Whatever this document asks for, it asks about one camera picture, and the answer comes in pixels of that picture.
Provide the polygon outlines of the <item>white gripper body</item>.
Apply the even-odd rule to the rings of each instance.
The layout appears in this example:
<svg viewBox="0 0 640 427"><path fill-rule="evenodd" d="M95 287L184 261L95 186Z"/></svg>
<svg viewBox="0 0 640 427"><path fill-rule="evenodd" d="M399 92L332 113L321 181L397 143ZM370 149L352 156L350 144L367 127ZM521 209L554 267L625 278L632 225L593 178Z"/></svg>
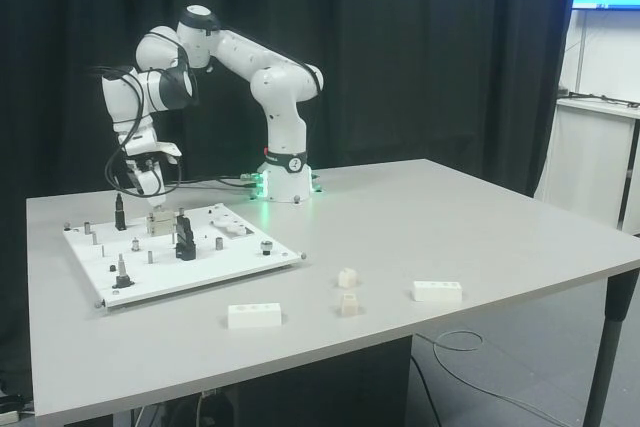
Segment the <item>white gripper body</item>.
<svg viewBox="0 0 640 427"><path fill-rule="evenodd" d="M126 173L132 183L127 194L137 198L160 198L166 194L162 171L159 166L149 170L127 167Z"/></svg>

